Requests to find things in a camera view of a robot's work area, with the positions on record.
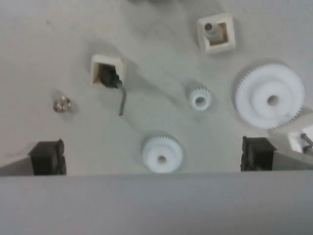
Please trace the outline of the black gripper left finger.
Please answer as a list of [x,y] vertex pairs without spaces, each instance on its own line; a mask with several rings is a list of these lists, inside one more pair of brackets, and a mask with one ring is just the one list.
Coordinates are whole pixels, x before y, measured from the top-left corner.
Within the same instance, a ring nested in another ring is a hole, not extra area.
[[1,176],[67,175],[64,156],[65,144],[57,141],[39,141],[26,157],[0,167]]

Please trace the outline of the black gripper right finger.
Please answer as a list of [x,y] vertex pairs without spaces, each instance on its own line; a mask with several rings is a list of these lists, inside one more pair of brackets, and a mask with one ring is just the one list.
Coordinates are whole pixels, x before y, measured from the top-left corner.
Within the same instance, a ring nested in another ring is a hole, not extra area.
[[272,138],[243,137],[241,172],[312,169],[312,155],[296,152]]

